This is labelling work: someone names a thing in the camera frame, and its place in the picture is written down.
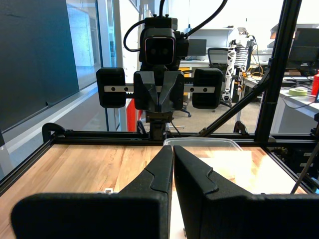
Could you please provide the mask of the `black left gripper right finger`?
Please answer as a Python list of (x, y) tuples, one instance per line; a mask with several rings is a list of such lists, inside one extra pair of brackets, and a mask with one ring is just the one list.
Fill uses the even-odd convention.
[(181, 146), (174, 180), (189, 239), (316, 239), (319, 197), (252, 194)]

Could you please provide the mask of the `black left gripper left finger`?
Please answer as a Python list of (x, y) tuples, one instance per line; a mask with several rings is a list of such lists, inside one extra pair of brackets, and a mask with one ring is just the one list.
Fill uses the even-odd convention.
[(42, 193), (20, 200), (11, 225), (18, 239), (167, 239), (173, 151), (164, 146), (117, 193)]

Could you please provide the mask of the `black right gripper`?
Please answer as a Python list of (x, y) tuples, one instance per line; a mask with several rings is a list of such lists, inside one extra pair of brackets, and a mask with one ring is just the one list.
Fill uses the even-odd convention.
[(189, 78), (179, 69), (155, 65), (135, 72), (132, 84), (126, 83), (123, 68), (101, 68), (96, 78), (100, 105), (104, 108), (124, 107), (130, 98), (137, 110), (172, 112), (181, 110), (186, 92), (191, 93), (195, 108), (217, 108), (223, 73), (216, 68), (196, 69)]

